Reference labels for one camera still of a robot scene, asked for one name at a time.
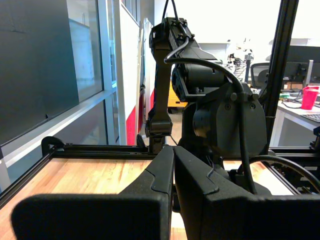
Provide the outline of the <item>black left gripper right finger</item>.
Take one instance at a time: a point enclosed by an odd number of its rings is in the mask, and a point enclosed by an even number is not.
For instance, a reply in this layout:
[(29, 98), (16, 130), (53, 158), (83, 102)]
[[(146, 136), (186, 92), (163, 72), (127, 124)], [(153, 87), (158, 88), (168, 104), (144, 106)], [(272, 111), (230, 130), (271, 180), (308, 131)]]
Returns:
[(254, 195), (177, 146), (175, 186), (190, 240), (317, 240), (318, 195)]

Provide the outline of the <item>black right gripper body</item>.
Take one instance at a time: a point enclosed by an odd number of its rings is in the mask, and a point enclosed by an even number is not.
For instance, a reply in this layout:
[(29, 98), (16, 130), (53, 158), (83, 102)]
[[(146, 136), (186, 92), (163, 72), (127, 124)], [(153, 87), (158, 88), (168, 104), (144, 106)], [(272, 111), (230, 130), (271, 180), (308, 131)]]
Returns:
[[(236, 169), (232, 169), (230, 171), (227, 171), (228, 176), (230, 180), (238, 185), (239, 187), (242, 187), (246, 191), (249, 191), (249, 187), (247, 186), (247, 182), (245, 180), (245, 176), (243, 174), (238, 174)], [(254, 187), (256, 189), (256, 192), (258, 195), (263, 195), (263, 196), (271, 196), (271, 192), (264, 186), (262, 186), (259, 183), (253, 182)]]

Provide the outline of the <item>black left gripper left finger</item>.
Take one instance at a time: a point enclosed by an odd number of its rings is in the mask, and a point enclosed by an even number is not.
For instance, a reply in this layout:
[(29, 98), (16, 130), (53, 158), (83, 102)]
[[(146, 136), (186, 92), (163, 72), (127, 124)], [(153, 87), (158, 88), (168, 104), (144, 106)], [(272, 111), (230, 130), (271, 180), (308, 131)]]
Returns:
[(119, 194), (38, 194), (11, 214), (19, 240), (168, 240), (174, 151), (164, 147)]

